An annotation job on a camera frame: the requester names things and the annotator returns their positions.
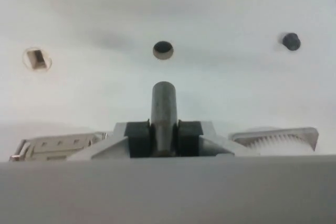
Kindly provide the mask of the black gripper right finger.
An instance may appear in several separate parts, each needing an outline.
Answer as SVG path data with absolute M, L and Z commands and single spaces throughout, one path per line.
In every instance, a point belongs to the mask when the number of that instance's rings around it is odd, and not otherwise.
M 179 121 L 176 134 L 177 154 L 180 157 L 206 157 L 234 152 L 221 143 L 211 121 Z

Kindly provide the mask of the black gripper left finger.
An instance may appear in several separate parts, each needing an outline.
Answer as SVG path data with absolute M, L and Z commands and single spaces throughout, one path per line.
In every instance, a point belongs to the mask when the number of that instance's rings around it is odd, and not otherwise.
M 149 121 L 117 123 L 113 132 L 100 142 L 91 158 L 148 158 L 151 151 Z

